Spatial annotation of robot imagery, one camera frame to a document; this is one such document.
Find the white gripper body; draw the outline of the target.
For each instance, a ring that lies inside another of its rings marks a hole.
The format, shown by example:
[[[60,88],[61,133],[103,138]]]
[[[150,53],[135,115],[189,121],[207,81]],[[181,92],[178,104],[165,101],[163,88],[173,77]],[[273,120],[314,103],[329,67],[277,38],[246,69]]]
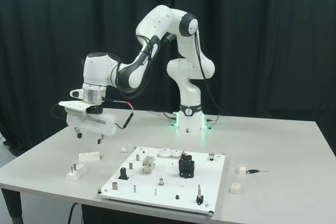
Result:
[[[67,124],[83,131],[90,131],[104,136],[112,136],[116,132],[117,117],[109,113],[87,115],[83,112],[68,111]]]

